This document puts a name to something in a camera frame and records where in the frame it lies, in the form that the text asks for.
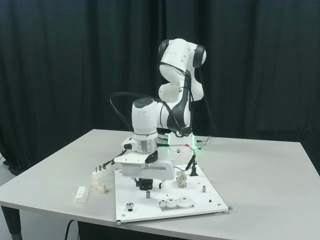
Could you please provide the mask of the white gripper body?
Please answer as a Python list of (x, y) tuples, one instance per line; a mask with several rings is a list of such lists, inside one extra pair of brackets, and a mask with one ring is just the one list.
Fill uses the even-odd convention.
[(121, 173), (130, 178), (171, 181), (175, 178), (175, 161), (167, 158), (153, 163), (124, 163), (121, 165)]

